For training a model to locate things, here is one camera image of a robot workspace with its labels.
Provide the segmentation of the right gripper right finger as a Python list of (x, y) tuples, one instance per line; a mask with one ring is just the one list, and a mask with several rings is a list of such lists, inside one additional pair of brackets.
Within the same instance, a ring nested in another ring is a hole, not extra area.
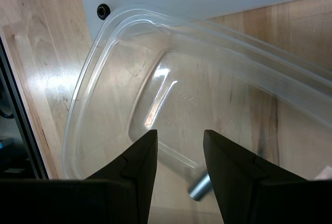
[(291, 223), (305, 219), (305, 179), (205, 130), (206, 167), (224, 223)]

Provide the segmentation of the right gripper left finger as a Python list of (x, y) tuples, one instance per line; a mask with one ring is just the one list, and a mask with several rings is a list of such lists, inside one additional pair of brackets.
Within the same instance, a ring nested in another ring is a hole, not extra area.
[(97, 214), (101, 223), (148, 223), (157, 154), (157, 130), (150, 130), (88, 177), (100, 180), (105, 189), (106, 216)]

